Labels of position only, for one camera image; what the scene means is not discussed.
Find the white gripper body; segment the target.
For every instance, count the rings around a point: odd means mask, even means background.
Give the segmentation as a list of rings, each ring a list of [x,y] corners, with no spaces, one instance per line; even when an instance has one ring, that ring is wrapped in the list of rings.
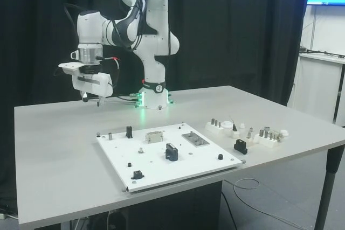
[[[111,76],[105,73],[98,73],[88,76],[73,75],[72,85],[76,90],[94,94],[100,97],[109,97],[113,94]]]

